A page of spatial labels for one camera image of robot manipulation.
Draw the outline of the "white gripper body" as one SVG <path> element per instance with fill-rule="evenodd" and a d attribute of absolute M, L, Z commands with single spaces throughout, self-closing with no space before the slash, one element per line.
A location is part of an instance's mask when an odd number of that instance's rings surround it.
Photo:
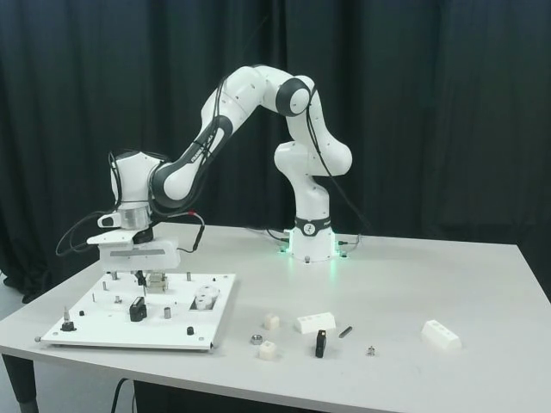
<path fill-rule="evenodd" d="M 175 238 L 159 238 L 146 243 L 102 244 L 100 263 L 105 271 L 161 271 L 175 269 L 181 257 Z"/>

